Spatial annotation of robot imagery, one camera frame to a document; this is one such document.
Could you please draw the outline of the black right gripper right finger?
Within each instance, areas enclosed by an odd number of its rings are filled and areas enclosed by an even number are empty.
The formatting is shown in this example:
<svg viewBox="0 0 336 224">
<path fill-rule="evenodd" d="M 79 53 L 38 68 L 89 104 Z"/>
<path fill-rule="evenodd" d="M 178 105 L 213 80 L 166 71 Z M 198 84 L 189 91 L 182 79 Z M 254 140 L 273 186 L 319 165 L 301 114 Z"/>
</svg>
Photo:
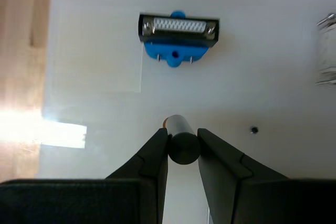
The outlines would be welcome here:
<svg viewBox="0 0 336 224">
<path fill-rule="evenodd" d="M 213 223 L 335 223 L 335 180 L 292 179 L 198 129 Z"/>
</svg>

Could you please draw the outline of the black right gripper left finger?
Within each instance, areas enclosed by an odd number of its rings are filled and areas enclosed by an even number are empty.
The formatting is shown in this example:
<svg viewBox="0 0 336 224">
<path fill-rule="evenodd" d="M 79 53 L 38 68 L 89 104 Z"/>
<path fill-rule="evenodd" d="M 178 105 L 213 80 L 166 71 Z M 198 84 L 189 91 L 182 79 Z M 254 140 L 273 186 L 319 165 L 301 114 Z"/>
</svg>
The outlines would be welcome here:
<svg viewBox="0 0 336 224">
<path fill-rule="evenodd" d="M 167 130 L 159 129 L 104 179 L 16 179 L 1 183 L 1 223 L 161 223 Z"/>
</svg>

